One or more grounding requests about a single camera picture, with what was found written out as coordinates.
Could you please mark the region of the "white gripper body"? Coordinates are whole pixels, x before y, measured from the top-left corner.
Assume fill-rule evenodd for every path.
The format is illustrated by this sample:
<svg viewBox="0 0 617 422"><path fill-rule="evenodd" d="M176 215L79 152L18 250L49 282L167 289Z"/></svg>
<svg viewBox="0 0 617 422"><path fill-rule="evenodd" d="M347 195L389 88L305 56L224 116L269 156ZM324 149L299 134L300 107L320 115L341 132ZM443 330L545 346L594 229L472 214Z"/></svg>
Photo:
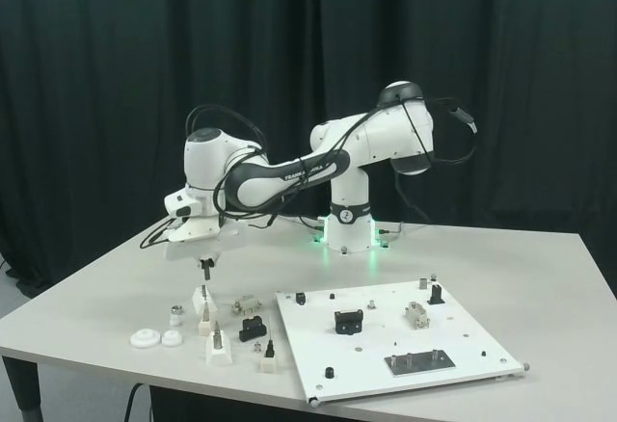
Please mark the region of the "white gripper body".
<svg viewBox="0 0 617 422"><path fill-rule="evenodd" d="M240 246L240 232L221 233L216 237L200 240L169 242L165 247L165 259L177 261L181 259L217 261L225 251L235 250Z"/></svg>

